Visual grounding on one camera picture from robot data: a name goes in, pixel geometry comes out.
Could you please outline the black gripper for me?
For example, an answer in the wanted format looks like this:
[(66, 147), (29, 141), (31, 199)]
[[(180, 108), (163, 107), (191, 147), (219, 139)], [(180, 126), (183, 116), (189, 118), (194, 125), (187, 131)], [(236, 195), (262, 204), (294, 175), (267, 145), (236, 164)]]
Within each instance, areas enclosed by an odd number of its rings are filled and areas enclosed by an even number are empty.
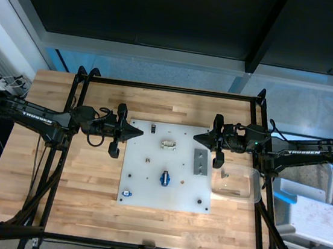
[(111, 137), (113, 141), (109, 144), (108, 152), (111, 158), (117, 159), (119, 157), (118, 144), (121, 140), (126, 142), (129, 139), (144, 135), (143, 131), (131, 125), (127, 122), (126, 117), (128, 115), (126, 104), (119, 104), (117, 114), (113, 112), (106, 117), (104, 121), (103, 135), (105, 137)]
[(204, 133), (194, 135), (194, 140), (205, 146), (209, 151), (214, 151), (215, 158), (212, 160), (212, 167), (220, 169), (224, 165), (224, 153), (222, 150), (234, 151), (233, 143), (235, 139), (235, 129), (231, 124), (224, 123), (224, 117), (217, 114), (214, 120), (213, 129), (206, 130)]

